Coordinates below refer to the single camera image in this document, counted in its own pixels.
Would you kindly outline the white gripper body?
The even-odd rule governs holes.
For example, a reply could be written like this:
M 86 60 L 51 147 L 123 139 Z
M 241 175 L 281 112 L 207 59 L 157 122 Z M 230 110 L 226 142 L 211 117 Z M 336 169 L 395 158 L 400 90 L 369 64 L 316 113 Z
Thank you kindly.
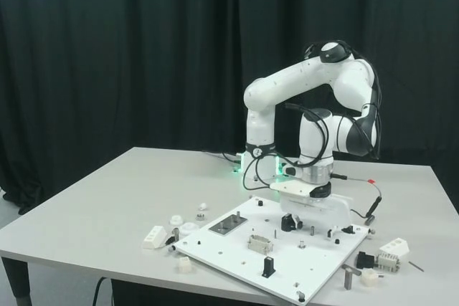
M 351 224 L 351 199 L 331 194 L 324 199 L 280 195 L 280 207 L 304 225 L 323 229 L 347 227 Z

